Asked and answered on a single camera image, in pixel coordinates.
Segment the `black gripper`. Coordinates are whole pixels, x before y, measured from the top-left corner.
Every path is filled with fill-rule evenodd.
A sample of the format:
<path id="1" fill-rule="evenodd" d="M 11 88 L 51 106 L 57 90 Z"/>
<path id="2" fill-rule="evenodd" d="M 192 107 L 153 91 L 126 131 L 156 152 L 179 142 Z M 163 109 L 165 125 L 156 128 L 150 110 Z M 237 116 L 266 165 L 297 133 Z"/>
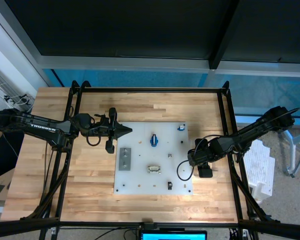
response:
<path id="1" fill-rule="evenodd" d="M 108 137 L 105 142 L 105 150 L 107 153 L 114 153 L 113 140 L 131 133 L 132 129 L 117 122 L 117 111 L 114 107 L 109 109 L 108 117 L 105 114 L 95 114 L 94 116 L 99 117 L 100 120 L 94 124 L 92 132 L 99 137 L 99 142 L 101 137 Z"/>
<path id="2" fill-rule="evenodd" d="M 205 146 L 208 145 L 208 141 L 203 138 L 197 138 L 195 140 L 195 147 L 197 150 L 203 150 Z M 197 166 L 198 175 L 200 178 L 212 178 L 213 177 L 213 171 L 210 168 L 209 164 L 203 163 L 201 165 Z"/>

